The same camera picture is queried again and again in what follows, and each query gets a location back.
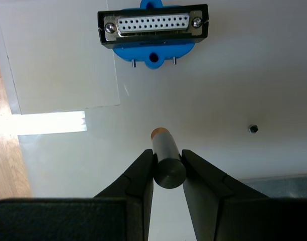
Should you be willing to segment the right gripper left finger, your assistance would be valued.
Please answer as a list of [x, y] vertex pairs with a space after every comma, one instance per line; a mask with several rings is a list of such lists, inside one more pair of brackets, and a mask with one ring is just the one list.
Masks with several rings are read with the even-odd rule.
[[147, 240], [153, 167], [145, 150], [93, 198], [0, 200], [0, 240]]

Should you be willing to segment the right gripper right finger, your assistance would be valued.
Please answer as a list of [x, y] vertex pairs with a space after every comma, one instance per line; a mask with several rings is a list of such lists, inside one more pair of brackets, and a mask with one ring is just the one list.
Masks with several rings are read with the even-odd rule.
[[197, 240], [307, 240], [307, 199], [268, 197], [191, 150], [182, 159]]

